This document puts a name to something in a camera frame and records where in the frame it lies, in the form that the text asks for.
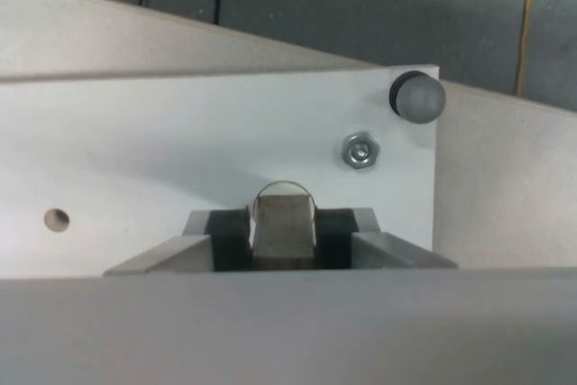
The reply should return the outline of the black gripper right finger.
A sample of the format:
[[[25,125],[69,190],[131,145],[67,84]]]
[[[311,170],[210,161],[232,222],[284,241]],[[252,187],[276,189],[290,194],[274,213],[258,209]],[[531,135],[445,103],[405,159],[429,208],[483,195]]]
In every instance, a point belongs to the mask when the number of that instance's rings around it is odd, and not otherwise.
[[[315,211],[316,263],[324,270],[456,269],[442,255],[381,231],[372,209]]]

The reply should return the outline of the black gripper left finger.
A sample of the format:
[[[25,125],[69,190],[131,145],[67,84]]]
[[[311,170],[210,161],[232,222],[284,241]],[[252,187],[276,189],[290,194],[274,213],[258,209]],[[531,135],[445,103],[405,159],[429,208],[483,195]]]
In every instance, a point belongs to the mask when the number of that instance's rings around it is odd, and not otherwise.
[[[106,275],[210,273],[250,269],[248,208],[193,211],[175,236],[105,271]]]

